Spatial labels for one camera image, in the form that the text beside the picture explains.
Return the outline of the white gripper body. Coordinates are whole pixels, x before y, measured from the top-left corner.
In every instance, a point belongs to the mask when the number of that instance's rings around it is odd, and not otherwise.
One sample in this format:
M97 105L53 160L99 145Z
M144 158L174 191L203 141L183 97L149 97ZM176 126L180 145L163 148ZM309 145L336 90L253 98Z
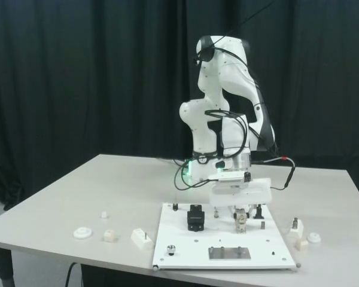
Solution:
M258 178L249 182L217 182L212 186L209 203L212 206L267 204L272 201L270 185L270 178Z

